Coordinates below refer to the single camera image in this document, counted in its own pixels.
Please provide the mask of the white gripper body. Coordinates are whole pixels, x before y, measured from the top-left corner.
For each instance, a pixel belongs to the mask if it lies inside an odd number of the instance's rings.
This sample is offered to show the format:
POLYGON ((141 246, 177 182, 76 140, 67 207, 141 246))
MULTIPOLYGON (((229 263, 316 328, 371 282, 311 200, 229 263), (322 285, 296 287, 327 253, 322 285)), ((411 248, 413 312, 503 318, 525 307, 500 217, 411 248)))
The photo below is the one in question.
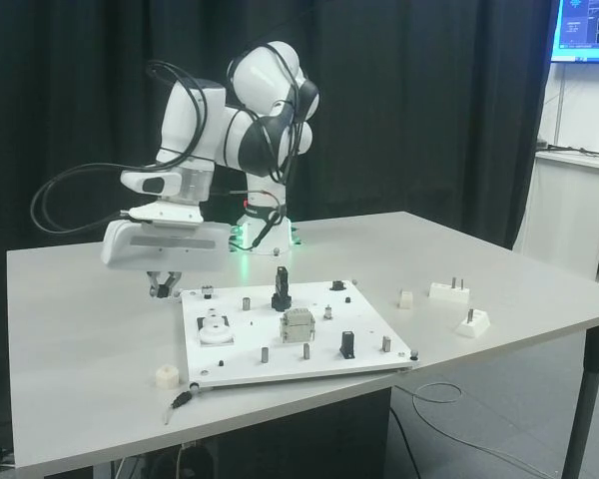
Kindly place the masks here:
POLYGON ((223 268, 229 257, 229 238, 226 224, 171 228, 118 220, 106 228, 101 260, 111 269, 214 271, 223 268))

